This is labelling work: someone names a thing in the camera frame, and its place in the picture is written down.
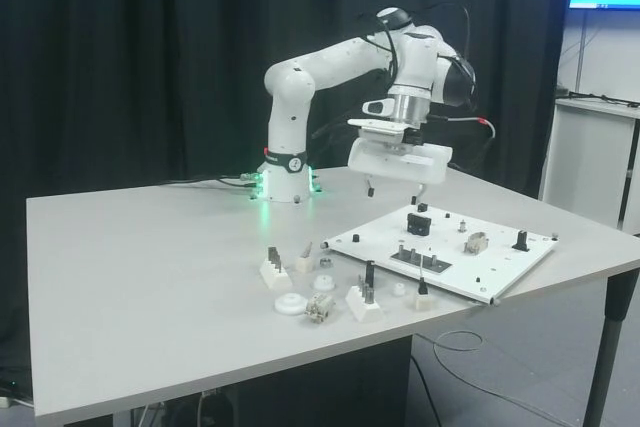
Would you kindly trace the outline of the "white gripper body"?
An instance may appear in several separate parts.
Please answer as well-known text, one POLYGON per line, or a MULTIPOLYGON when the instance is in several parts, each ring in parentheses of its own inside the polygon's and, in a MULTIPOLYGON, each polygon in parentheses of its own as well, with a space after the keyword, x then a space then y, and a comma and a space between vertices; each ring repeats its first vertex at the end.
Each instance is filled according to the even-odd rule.
POLYGON ((436 144, 389 144, 358 138, 348 167, 370 176, 434 185, 445 180, 452 155, 451 147, 436 144))

